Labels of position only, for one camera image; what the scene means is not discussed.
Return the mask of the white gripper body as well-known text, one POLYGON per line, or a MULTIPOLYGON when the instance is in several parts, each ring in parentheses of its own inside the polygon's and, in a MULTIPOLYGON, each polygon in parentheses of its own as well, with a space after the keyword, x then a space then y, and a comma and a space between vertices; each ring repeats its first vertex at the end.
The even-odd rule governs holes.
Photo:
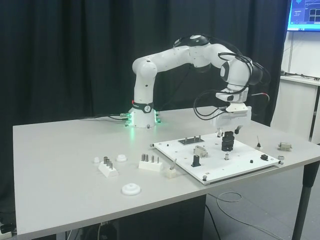
POLYGON ((234 131, 238 127, 242 128, 250 123, 252 117, 252 107, 248 106, 247 111, 225 112, 218 110, 214 115, 218 115, 211 120, 211 125, 216 131, 234 131))

